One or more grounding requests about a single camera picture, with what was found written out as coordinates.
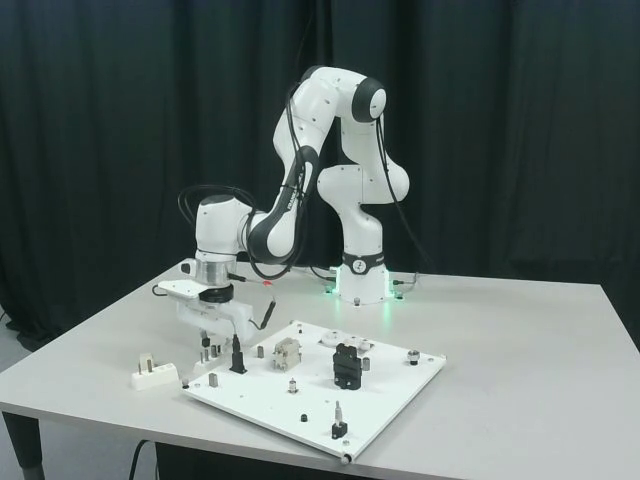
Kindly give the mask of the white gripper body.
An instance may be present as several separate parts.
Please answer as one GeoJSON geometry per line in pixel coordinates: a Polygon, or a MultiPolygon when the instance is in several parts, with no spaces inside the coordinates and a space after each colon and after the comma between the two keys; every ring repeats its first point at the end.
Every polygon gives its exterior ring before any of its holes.
{"type": "Polygon", "coordinates": [[[227,303],[177,303],[178,319],[191,326],[224,338],[236,335],[240,341],[250,340],[250,305],[231,300],[227,303]]]}

